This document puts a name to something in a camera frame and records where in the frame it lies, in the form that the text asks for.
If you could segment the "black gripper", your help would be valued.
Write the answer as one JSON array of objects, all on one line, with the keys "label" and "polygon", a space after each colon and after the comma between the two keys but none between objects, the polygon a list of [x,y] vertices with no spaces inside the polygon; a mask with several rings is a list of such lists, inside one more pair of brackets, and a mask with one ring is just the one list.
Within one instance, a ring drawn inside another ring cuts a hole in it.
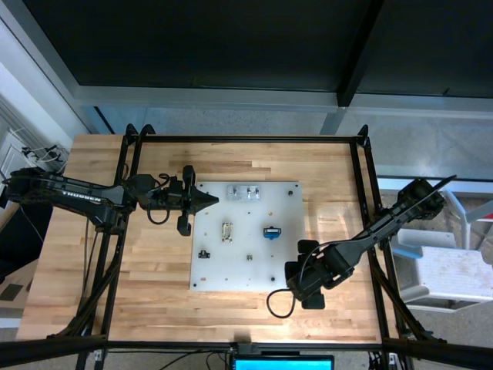
[{"label": "black gripper", "polygon": [[[181,236],[191,235],[189,215],[192,213],[192,190],[195,187],[196,173],[192,166],[184,166],[182,179],[171,177],[169,182],[169,211],[180,211],[177,219],[177,230]],[[219,203],[218,197],[196,188],[196,197],[200,200],[196,205],[196,212]]]},{"label": "black gripper", "polygon": [[300,240],[298,242],[298,261],[285,263],[287,287],[294,297],[304,297],[302,309],[325,309],[325,297],[321,288],[332,275],[320,262],[320,253],[331,249],[335,243],[320,243],[316,240]]}]

